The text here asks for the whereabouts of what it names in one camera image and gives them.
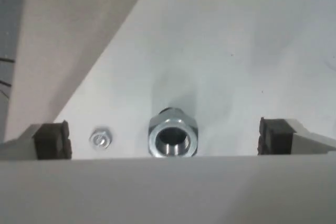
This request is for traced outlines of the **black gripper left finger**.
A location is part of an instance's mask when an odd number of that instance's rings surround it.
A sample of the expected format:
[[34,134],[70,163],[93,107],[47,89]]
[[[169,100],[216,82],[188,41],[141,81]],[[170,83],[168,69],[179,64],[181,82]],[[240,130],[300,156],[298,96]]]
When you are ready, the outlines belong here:
[[18,138],[1,143],[1,160],[72,159],[69,124],[30,125]]

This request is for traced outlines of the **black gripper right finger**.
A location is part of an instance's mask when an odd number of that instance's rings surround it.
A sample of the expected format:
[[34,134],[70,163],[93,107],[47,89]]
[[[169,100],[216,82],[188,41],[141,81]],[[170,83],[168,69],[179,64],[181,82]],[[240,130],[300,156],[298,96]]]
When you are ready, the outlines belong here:
[[335,152],[335,139],[307,130],[295,119],[266,119],[259,123],[259,155],[313,155]]

